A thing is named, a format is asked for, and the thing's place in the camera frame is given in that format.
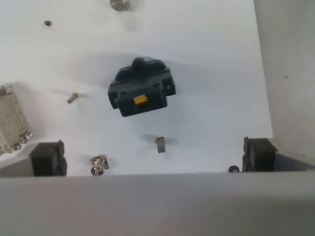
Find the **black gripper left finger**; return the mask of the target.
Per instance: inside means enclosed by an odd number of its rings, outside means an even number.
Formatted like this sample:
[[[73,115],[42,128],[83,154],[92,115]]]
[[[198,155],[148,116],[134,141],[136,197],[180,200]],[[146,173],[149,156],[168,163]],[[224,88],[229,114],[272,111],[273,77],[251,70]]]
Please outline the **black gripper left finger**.
[[[1,177],[65,177],[67,160],[62,140],[26,145],[12,157],[0,161]]]

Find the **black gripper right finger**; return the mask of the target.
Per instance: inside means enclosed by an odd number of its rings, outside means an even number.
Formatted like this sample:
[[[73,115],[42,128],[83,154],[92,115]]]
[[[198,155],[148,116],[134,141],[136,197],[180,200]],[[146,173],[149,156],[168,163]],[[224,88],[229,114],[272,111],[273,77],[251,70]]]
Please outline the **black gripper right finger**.
[[[244,138],[243,172],[305,172],[315,170],[313,156],[289,150],[275,138]]]

